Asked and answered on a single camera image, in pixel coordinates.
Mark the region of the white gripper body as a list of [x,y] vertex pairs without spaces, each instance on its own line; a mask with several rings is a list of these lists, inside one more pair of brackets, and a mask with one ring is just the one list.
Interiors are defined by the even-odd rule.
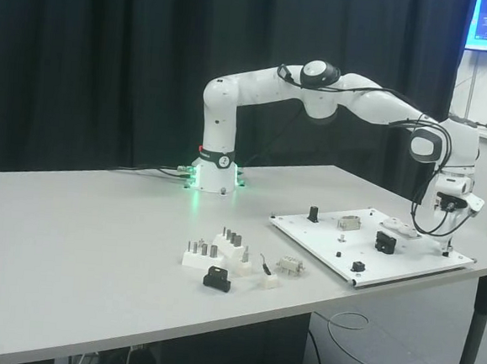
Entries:
[[448,248],[452,235],[450,231],[456,225],[458,211],[457,197],[446,193],[435,193],[433,200],[433,217],[421,233],[429,235],[441,247]]

